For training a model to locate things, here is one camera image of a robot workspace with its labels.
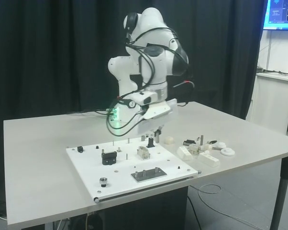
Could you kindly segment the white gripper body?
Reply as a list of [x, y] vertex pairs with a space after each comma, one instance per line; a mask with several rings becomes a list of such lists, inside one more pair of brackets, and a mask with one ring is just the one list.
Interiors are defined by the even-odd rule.
[[148, 134], [162, 128], [166, 123], [175, 120], [178, 116], [177, 99], [163, 101], [149, 105], [146, 113], [140, 117], [137, 125], [137, 134]]

